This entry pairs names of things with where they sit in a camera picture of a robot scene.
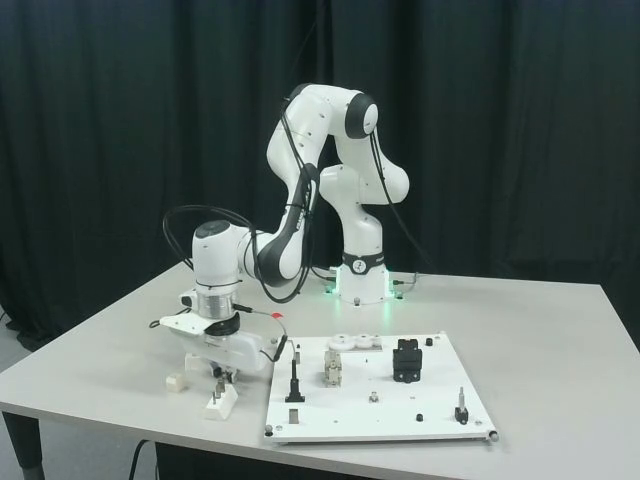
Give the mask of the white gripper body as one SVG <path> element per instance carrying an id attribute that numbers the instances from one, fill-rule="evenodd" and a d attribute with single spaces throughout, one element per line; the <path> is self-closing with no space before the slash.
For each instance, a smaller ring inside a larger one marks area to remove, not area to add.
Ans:
<path id="1" fill-rule="evenodd" d="M 262 353 L 263 339 L 248 332 L 236 332 L 226 337 L 205 334 L 197 337 L 181 336 L 180 342 L 188 353 L 215 362 L 222 369 L 257 373 L 268 363 L 267 357 Z"/>

